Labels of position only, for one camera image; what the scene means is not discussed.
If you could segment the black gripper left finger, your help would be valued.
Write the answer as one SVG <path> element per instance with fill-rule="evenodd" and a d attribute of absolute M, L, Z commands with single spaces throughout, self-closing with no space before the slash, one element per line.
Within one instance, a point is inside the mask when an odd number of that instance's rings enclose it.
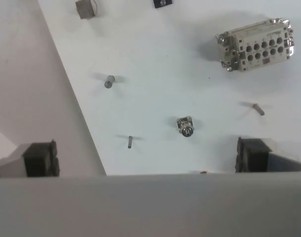
<path fill-rule="evenodd" d="M 59 177 L 57 143 L 35 142 L 18 146 L 0 159 L 0 177 Z"/>

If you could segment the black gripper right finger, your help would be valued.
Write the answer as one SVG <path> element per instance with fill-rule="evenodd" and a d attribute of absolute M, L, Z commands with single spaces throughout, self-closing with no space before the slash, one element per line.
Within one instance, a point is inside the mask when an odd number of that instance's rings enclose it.
<path fill-rule="evenodd" d="M 301 162 L 281 150 L 274 140 L 238 138 L 236 173 L 299 171 L 301 171 Z"/>

